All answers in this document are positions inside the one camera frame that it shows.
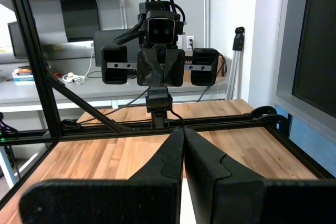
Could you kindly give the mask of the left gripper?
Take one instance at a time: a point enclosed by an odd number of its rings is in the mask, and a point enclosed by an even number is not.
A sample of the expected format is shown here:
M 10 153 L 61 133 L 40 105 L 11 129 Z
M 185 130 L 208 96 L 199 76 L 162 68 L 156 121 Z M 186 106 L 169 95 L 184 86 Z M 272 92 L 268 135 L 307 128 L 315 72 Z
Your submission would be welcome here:
M 180 87 L 186 71 L 195 86 L 212 86 L 216 81 L 218 51 L 196 48 L 191 63 L 182 49 L 141 48 L 135 62 L 128 62 L 127 47 L 103 47 L 102 79 L 106 84 L 125 84 L 128 71 L 135 70 L 139 86 Z

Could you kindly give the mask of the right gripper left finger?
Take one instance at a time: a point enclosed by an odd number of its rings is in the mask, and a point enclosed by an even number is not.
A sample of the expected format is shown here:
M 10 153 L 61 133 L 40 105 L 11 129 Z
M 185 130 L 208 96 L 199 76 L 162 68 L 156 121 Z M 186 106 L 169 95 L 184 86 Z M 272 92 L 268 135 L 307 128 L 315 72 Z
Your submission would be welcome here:
M 23 223 L 179 223 L 184 132 L 175 129 L 127 180 L 51 179 L 20 198 Z

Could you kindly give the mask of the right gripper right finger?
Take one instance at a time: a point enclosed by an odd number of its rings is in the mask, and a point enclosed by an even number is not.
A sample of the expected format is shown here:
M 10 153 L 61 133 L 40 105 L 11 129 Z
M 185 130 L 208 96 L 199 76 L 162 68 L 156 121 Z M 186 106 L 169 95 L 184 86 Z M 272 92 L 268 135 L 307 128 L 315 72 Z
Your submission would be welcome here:
M 335 223 L 335 180 L 266 179 L 194 130 L 184 134 L 197 223 Z

